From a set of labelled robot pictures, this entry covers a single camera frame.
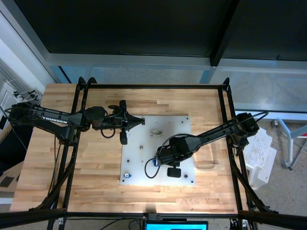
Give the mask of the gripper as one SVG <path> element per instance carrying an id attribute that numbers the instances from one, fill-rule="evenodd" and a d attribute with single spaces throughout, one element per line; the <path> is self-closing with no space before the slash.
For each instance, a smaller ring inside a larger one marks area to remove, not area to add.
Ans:
<path id="1" fill-rule="evenodd" d="M 167 176 L 172 178 L 181 177 L 180 160 L 175 159 L 172 162 L 167 163 Z"/>
<path id="2" fill-rule="evenodd" d="M 145 119 L 130 114 L 127 115 L 127 105 L 125 100 L 121 100 L 119 105 L 109 105 L 108 108 L 112 109 L 113 112 L 105 119 L 108 124 L 105 129 L 112 130 L 113 133 L 111 136 L 105 136 L 105 138 L 114 137 L 116 129 L 120 129 L 120 142 L 122 145 L 127 145 L 128 138 L 126 131 L 130 131 L 138 125 L 145 125 Z"/>

